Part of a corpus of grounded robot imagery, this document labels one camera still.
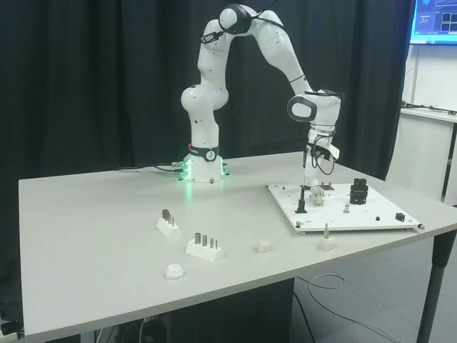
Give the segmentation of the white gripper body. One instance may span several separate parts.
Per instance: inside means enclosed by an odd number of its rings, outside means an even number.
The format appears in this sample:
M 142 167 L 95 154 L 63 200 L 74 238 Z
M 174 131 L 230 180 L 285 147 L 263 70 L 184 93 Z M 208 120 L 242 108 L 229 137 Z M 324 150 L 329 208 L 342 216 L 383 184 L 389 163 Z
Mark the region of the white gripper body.
M 319 168 L 317 167 L 316 159 L 311 154 L 304 154 L 303 156 L 303 185 L 305 187 L 313 187 L 319 184 L 317 174 Z

